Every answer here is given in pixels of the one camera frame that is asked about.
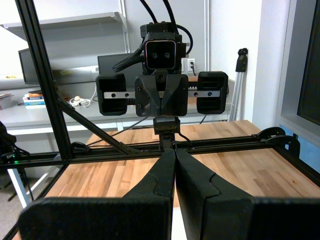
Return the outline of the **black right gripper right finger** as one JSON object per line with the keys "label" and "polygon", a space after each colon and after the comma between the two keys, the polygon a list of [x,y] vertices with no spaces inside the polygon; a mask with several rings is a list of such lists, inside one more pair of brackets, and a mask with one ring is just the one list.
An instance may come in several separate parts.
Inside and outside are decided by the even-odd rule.
{"label": "black right gripper right finger", "polygon": [[189,240],[314,240],[317,198],[254,197],[183,149],[176,154],[176,190]]}

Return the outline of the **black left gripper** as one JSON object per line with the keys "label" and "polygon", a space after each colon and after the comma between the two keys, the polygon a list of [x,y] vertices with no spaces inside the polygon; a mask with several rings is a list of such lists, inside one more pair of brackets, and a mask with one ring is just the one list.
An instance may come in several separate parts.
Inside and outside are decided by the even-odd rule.
{"label": "black left gripper", "polygon": [[185,74],[156,70],[139,75],[129,91],[124,74],[100,74],[96,78],[99,111],[120,116],[134,105],[140,117],[181,117],[187,114],[188,100],[195,98],[199,114],[219,115],[226,108],[228,80],[223,71],[201,71],[196,81],[190,81]]}

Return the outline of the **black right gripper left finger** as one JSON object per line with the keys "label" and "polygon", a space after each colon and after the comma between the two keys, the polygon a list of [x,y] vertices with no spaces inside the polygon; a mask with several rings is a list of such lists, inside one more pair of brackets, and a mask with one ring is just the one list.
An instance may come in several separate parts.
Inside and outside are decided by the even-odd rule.
{"label": "black right gripper left finger", "polygon": [[166,150],[121,198],[47,197],[20,214],[23,240],[169,240],[176,154]]}

